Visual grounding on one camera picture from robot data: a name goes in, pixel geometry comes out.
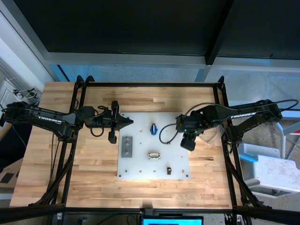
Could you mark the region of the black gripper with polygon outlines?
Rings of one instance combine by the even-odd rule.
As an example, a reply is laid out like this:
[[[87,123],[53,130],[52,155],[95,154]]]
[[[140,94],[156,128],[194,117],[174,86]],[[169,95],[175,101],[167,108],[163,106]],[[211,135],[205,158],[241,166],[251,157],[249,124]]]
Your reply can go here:
[[[180,146],[193,151],[195,149],[196,137],[204,133],[203,115],[192,111],[189,116],[181,114],[177,117],[177,132],[183,133]]]
[[[118,101],[112,101],[111,110],[108,110],[102,119],[102,129],[103,131],[109,128],[111,131],[108,133],[108,141],[110,143],[117,143],[117,136],[115,135],[116,131],[123,129],[131,124],[133,124],[132,118],[128,117],[126,114],[120,115],[120,120],[123,121],[118,125],[118,116],[119,116],[119,103]]]

